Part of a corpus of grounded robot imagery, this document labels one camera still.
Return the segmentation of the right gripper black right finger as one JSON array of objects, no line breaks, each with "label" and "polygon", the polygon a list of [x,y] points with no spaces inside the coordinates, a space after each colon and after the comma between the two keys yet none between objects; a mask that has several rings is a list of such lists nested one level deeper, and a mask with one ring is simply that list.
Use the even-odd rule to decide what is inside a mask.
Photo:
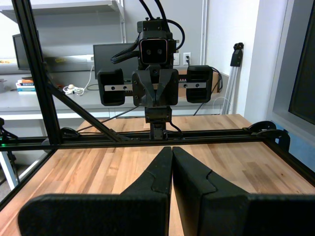
[{"label": "right gripper black right finger", "polygon": [[314,195],[252,194],[180,147],[173,184],[187,236],[312,236]]}]

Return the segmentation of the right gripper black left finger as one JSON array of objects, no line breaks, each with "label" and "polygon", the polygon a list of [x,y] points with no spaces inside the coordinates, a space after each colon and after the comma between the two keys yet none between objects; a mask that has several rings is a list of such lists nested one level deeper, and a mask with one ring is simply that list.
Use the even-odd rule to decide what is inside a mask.
[{"label": "right gripper black left finger", "polygon": [[46,194],[19,211],[23,236],[166,236],[172,148],[164,147],[121,194]]}]

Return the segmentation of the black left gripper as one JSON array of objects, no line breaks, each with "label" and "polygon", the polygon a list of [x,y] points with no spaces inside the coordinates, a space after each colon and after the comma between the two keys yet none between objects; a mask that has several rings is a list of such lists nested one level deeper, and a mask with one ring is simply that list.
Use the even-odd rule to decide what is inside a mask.
[{"label": "black left gripper", "polygon": [[207,65],[189,66],[185,74],[177,69],[160,66],[132,73],[131,82],[124,81],[123,71],[100,71],[97,75],[101,103],[120,106],[127,96],[133,97],[135,106],[173,106],[178,103],[179,89],[186,90],[189,103],[210,101],[213,69]]}]

